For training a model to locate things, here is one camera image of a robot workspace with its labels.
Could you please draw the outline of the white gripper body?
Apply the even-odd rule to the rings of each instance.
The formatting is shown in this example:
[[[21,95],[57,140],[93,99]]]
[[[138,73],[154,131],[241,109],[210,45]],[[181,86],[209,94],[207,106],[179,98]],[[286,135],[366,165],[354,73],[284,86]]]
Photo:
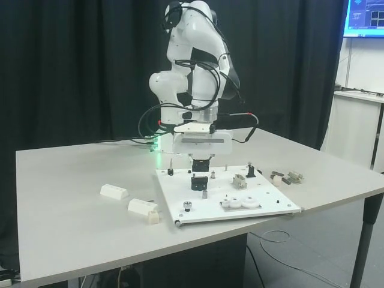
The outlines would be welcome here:
[[[231,130],[217,130],[212,134],[176,133],[173,138],[174,153],[220,155],[231,151]]]

